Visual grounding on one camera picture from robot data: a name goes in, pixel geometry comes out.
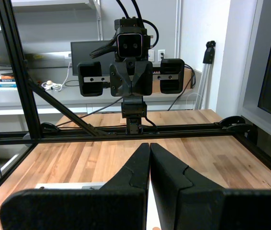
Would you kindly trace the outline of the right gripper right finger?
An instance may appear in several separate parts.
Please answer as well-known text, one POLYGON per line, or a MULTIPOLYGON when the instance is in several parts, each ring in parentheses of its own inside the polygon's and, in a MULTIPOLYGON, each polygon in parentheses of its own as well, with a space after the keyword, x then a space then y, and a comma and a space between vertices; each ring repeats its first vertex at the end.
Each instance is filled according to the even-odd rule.
POLYGON ((271 190, 226 189, 157 143, 151 182, 164 230, 271 230, 271 190))

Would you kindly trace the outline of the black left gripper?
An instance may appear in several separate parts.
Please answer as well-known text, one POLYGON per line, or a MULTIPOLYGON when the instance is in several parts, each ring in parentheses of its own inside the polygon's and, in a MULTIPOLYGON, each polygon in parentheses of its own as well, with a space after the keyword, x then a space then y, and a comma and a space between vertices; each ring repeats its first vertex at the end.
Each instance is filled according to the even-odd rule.
POLYGON ((159 82, 161 93, 176 94, 183 88, 184 61, 180 58, 163 59, 159 67, 153 67, 148 60, 126 58, 111 63, 108 76, 102 75, 100 62, 83 62, 78 64, 78 77, 82 96, 102 95, 105 82, 110 84, 114 97, 149 96, 154 81, 159 82))

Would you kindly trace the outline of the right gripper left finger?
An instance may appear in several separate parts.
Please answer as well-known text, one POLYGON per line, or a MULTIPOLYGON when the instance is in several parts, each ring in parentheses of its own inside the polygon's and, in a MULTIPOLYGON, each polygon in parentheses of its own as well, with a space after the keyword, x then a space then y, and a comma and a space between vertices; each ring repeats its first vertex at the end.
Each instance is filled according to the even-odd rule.
POLYGON ((150 145, 141 144, 100 189, 28 189, 0 207, 4 230, 144 230, 150 145))

